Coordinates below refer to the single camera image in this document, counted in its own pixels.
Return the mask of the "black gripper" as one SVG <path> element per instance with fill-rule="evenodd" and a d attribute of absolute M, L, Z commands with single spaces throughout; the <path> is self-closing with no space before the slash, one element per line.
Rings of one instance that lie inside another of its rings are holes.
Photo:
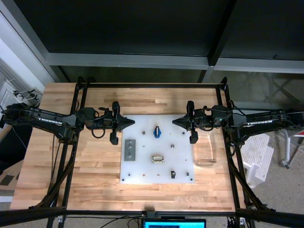
<path fill-rule="evenodd" d="M 187 102 L 187 115 L 188 115 L 188 121 L 190 123 L 190 131 L 191 131 L 191 136 L 190 136 L 190 144 L 195 144 L 198 139 L 198 132 L 195 130 L 195 128 L 199 128 L 202 131 L 210 132 L 213 130 L 213 125 L 209 123 L 209 129 L 200 127 L 196 120 L 195 120 L 195 109 L 194 109 L 194 102 L 193 101 L 188 101 Z M 186 122 L 185 116 L 182 116 L 178 119 L 175 119 L 172 121 L 172 123 L 180 128 L 183 128 L 184 130 L 186 129 L 186 125 L 184 124 Z"/>
<path fill-rule="evenodd" d="M 120 118 L 120 105 L 118 101 L 114 101 L 112 103 L 112 110 L 109 108 L 99 107 L 99 110 L 103 111 L 104 114 L 100 116 L 100 120 L 98 121 L 99 129 L 103 130 L 103 135 L 105 135 L 105 131 L 107 129 L 112 130 L 110 133 L 110 143 L 112 145 L 118 145 L 118 137 L 117 132 L 119 131 L 119 118 Z M 135 124 L 135 121 L 132 119 L 128 119 L 126 117 L 122 117 L 121 121 L 121 130 Z"/>

